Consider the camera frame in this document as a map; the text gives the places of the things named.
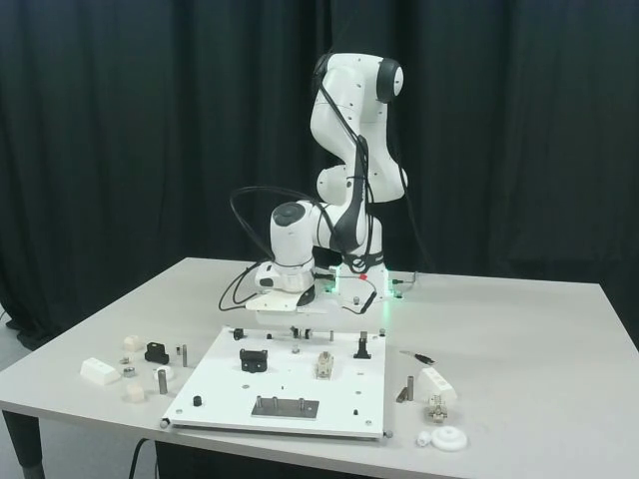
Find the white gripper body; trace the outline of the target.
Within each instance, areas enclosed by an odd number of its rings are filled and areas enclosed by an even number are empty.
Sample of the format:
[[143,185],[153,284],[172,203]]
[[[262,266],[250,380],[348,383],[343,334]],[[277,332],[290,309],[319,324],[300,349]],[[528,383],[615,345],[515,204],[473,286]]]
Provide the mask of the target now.
[[333,309],[297,308],[291,311],[257,310],[256,320],[268,326],[295,326],[298,328],[321,328],[332,322]]

